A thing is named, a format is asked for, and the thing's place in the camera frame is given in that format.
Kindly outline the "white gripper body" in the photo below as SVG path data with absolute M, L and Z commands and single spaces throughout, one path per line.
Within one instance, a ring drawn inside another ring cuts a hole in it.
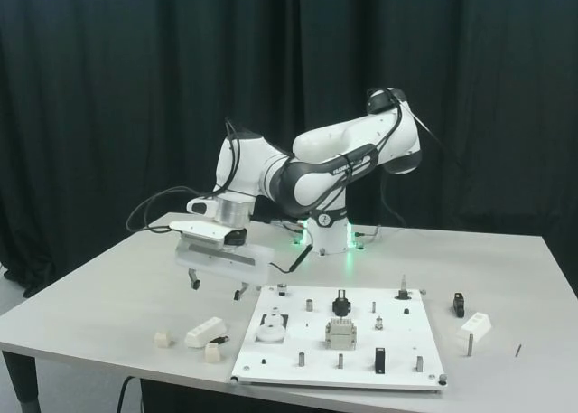
M 229 246 L 216 249 L 198 240 L 182 235 L 176 250 L 175 261 L 188 270 L 193 268 L 217 277 L 227 277 L 248 286 L 262 286 L 267 282 L 269 264 L 274 260 L 272 248 L 255 244 Z

